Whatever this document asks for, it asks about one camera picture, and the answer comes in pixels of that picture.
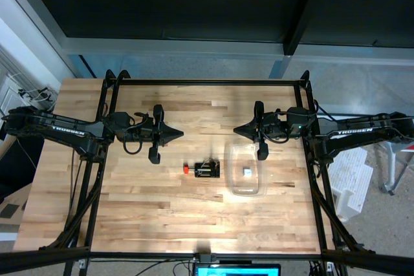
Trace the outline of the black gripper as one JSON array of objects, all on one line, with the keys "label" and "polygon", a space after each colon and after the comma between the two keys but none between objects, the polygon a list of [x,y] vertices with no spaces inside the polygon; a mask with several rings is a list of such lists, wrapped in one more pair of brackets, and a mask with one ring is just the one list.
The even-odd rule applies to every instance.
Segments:
[{"label": "black gripper", "polygon": [[139,147],[136,151],[127,151],[127,153],[136,155],[141,151],[143,143],[149,142],[152,144],[148,153],[149,161],[152,164],[159,164],[160,153],[158,152],[158,147],[161,144],[166,145],[171,141],[184,136],[184,133],[165,123],[162,124],[164,121],[164,110],[161,105],[154,106],[152,117],[150,117],[149,114],[144,114],[142,112],[136,112],[135,116],[141,117],[141,121],[134,123],[127,128],[127,141],[138,142]]},{"label": "black gripper", "polygon": [[254,119],[244,125],[234,128],[234,133],[258,144],[257,159],[267,159],[269,150],[266,141],[276,144],[287,142],[287,127],[278,118],[277,112],[265,112],[264,103],[256,101]]}]

